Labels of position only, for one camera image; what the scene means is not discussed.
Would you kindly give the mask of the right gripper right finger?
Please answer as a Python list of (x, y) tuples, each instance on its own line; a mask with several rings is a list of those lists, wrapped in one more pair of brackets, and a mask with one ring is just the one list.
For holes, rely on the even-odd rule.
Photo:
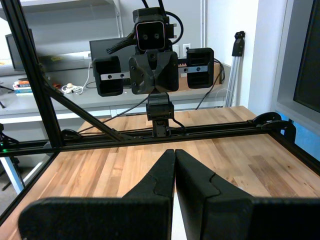
[(189, 240), (317, 240), (318, 198), (255, 197), (182, 149), (176, 191)]

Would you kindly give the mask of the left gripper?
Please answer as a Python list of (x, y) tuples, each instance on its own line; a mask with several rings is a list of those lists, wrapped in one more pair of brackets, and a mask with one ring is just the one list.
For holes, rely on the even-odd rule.
[(187, 75), (190, 89), (214, 84), (214, 51), (208, 47), (189, 49), (184, 59), (174, 51), (152, 50), (133, 55), (127, 61), (127, 71), (121, 69), (117, 56), (96, 58), (92, 64), (97, 92), (102, 97), (121, 95), (125, 80), (130, 81), (135, 95), (175, 92), (181, 74)]

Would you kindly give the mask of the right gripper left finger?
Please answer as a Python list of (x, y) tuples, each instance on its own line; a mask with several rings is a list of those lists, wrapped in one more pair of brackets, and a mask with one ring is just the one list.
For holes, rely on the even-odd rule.
[(175, 151), (166, 150), (123, 197), (49, 197), (19, 215), (23, 240), (169, 240)]

